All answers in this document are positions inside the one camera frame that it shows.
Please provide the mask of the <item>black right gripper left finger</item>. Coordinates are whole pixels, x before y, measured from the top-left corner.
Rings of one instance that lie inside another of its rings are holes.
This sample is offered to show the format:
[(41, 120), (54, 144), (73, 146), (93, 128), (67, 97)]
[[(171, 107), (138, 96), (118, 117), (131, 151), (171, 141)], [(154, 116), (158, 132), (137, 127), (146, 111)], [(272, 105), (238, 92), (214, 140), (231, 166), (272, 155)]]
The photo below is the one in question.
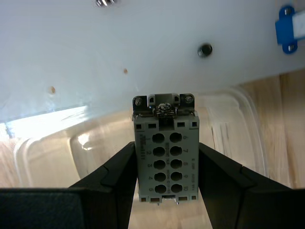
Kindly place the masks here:
[(134, 142), (68, 188), (2, 188), (2, 229), (126, 229), (137, 180)]

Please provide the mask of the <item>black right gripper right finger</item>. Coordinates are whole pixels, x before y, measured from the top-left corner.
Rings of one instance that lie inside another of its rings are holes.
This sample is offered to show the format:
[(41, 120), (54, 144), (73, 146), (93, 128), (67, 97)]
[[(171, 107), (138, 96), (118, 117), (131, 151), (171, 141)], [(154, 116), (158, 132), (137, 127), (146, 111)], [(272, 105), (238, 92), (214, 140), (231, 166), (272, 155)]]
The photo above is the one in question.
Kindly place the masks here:
[(303, 229), (305, 191), (199, 144), (198, 186), (214, 229)]

